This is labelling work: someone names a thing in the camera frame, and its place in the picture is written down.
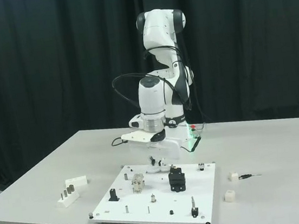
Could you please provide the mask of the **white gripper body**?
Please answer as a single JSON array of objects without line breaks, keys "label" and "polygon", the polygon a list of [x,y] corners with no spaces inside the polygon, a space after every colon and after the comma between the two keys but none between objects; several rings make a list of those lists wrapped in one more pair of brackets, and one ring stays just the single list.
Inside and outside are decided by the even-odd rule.
[{"label": "white gripper body", "polygon": [[180,140],[164,138],[161,141],[145,139],[142,141],[129,141],[130,151],[138,157],[153,157],[156,161],[161,159],[180,158]]}]

